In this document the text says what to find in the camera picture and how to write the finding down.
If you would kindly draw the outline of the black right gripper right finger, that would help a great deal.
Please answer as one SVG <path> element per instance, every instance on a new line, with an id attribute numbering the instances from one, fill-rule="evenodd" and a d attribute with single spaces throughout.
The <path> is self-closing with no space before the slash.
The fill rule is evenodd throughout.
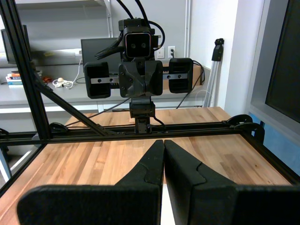
<path id="1" fill-rule="evenodd" d="M 299 186 L 239 185 L 171 140 L 165 177 L 178 225 L 297 225 Z"/>

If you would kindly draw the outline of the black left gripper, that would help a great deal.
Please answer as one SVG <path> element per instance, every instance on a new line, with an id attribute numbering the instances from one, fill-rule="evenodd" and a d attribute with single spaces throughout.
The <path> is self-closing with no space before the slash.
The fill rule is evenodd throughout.
<path id="1" fill-rule="evenodd" d="M 118 75 L 110 76 L 108 63 L 87 63 L 83 67 L 89 98 L 108 98 L 111 85 L 119 85 L 123 98 L 159 96 L 168 81 L 171 93 L 189 93 L 193 83 L 193 61 L 172 58 L 167 67 L 158 60 L 121 62 Z"/>

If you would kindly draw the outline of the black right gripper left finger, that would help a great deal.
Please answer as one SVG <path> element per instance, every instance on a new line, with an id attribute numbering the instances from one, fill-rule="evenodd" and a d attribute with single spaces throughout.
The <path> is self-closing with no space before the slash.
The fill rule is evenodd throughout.
<path id="1" fill-rule="evenodd" d="M 155 141 L 115 185 L 44 185 L 17 204 L 22 225 L 158 225 L 164 142 Z"/>

